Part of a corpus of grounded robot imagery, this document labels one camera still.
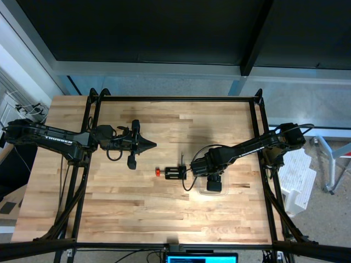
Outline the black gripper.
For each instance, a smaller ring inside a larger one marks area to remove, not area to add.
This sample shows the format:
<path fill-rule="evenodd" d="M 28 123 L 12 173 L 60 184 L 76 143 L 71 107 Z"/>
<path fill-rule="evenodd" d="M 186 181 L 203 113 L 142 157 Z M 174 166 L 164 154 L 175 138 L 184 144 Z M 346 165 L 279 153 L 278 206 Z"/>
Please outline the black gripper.
<path fill-rule="evenodd" d="M 221 192 L 222 177 L 220 175 L 209 175 L 207 177 L 206 190 L 211 192 Z"/>
<path fill-rule="evenodd" d="M 128 151 L 130 154 L 127 158 L 127 166 L 131 170 L 136 170 L 137 161 L 136 155 L 157 147 L 157 143 L 147 140 L 140 136 L 140 121 L 135 119 L 132 121 L 132 127 L 118 126 L 122 130 L 122 134 L 118 135 L 118 142 L 120 144 L 120 151 Z"/>

